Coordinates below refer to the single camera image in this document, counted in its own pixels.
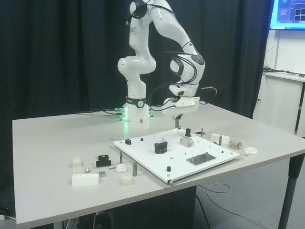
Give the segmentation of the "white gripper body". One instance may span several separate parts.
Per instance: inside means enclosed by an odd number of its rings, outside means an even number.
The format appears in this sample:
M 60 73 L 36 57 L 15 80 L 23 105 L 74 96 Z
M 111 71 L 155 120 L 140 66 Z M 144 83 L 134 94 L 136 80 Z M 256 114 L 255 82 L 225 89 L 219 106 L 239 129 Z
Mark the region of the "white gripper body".
M 171 97 L 164 101 L 160 108 L 164 115 L 179 115 L 193 113 L 198 110 L 199 97 Z

